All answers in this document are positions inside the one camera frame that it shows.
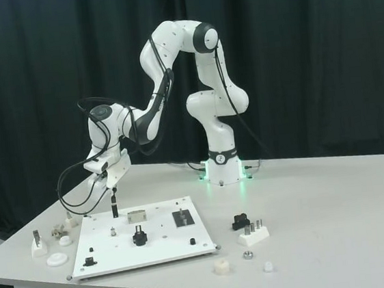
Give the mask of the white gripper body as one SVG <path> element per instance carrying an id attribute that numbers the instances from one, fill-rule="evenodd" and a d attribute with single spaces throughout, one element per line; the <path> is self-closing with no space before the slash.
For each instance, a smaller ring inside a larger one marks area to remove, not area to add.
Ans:
<path id="1" fill-rule="evenodd" d="M 97 198 L 107 189 L 107 173 L 92 174 L 87 181 L 90 196 Z"/>

